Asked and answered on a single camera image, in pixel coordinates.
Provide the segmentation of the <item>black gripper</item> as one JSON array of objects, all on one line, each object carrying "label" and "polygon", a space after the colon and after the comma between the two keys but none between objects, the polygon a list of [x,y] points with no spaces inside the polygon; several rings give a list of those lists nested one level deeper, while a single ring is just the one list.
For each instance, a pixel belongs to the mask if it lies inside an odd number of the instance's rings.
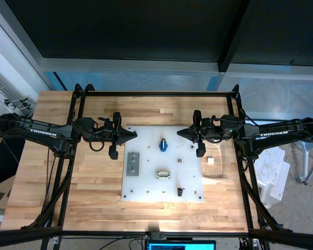
[{"label": "black gripper", "polygon": [[137,133],[134,131],[126,130],[121,126],[122,118],[119,112],[113,114],[113,120],[110,118],[99,117],[99,120],[103,121],[103,125],[96,130],[97,138],[104,142],[111,142],[109,147],[109,156],[111,159],[118,159],[117,145],[126,143],[132,139],[138,137]]},{"label": "black gripper", "polygon": [[204,140],[217,144],[221,142],[221,136],[215,133],[214,124],[210,118],[202,118],[201,111],[194,111],[194,124],[188,128],[177,131],[177,135],[185,138],[192,143],[197,143],[198,148],[196,149],[196,156],[201,158],[206,153],[206,145]]}]

